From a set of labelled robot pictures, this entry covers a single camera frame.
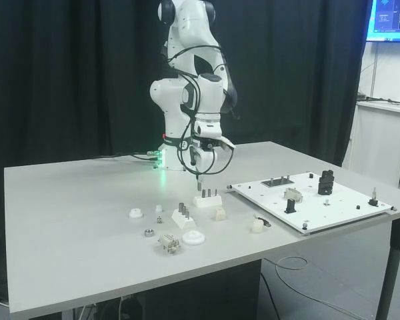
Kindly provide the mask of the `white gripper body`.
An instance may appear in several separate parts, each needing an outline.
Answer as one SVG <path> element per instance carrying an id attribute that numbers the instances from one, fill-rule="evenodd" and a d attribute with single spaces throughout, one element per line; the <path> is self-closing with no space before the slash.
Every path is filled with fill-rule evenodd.
<path id="1" fill-rule="evenodd" d="M 217 161 L 217 152 L 215 148 L 203 150 L 200 147 L 190 146 L 190 166 L 188 172 L 192 174 L 218 174 L 223 169 L 217 170 L 215 163 Z"/>

